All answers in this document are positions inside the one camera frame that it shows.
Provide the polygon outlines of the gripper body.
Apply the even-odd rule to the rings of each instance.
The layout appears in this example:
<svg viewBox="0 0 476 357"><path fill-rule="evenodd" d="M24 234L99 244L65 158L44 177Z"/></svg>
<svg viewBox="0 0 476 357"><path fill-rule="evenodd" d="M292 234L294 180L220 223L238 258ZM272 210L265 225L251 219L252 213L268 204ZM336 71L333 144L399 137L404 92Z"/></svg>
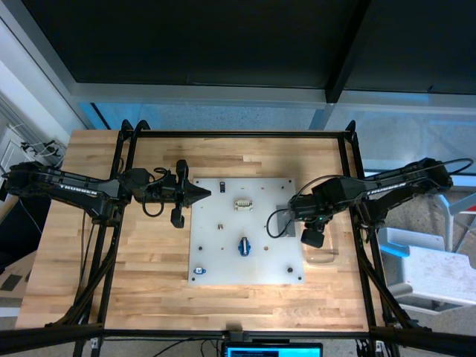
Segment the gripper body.
<svg viewBox="0 0 476 357"><path fill-rule="evenodd" d="M183 208L191 206L191 183L188 180L189 167L184 159L176 163L176 173L169 174L162 184L161 202L163 204L173 204L170 221L174 228L184 227Z"/></svg>
<svg viewBox="0 0 476 357"><path fill-rule="evenodd" d="M312 194L292 197L289 200L289 210L292 221L304 224L300 241L313 248L322 248L324 230L331 220L331 214L320 206L319 200Z"/></svg>

